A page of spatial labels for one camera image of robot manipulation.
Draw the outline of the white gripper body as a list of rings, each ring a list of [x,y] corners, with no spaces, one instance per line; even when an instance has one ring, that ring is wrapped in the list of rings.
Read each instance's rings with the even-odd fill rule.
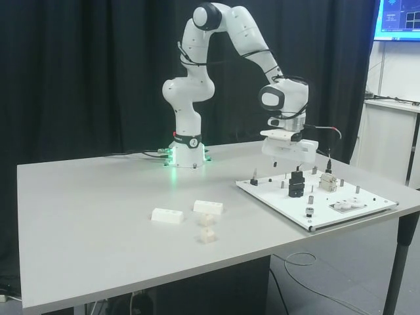
[[[318,142],[303,139],[299,142],[286,142],[266,138],[262,143],[262,153],[270,156],[272,161],[287,159],[300,163],[313,163],[316,159]]]

